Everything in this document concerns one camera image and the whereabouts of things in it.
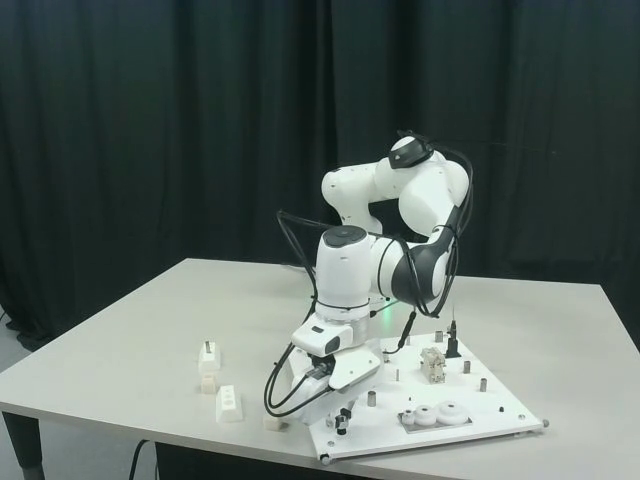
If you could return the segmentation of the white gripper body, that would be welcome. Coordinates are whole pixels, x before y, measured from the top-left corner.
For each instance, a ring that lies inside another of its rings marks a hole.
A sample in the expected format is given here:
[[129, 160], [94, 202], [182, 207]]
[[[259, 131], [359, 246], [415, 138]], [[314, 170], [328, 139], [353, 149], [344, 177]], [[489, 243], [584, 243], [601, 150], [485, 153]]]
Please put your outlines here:
[[289, 418], [333, 417], [346, 405], [352, 408], [361, 394], [359, 368], [336, 355], [291, 355], [288, 367], [292, 374]]

